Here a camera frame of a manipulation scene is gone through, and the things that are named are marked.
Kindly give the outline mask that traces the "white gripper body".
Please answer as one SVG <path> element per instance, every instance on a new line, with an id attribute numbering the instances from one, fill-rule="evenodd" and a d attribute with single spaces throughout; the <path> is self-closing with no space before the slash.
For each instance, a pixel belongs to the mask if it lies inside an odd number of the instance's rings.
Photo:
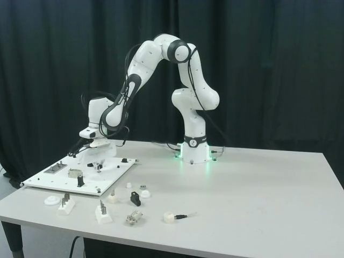
<path id="1" fill-rule="evenodd" d="M 116 146 L 109 145 L 100 148 L 87 148 L 79 152 L 77 158 L 80 163 L 94 163 L 110 157 L 115 157 L 116 153 Z"/>

